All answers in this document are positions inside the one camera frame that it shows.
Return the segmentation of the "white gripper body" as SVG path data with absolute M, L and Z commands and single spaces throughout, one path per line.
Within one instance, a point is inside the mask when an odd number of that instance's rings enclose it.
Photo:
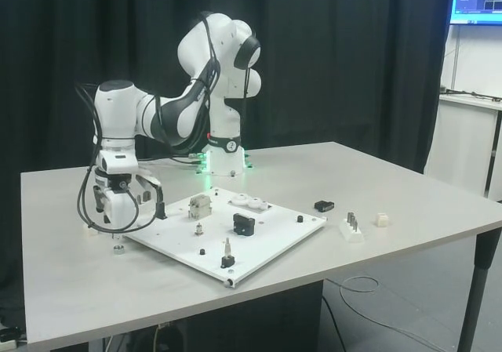
M 139 205 L 128 187 L 113 190 L 93 186 L 96 210 L 104 214 L 104 225 L 93 222 L 93 228 L 109 234 L 134 231 L 139 217 Z

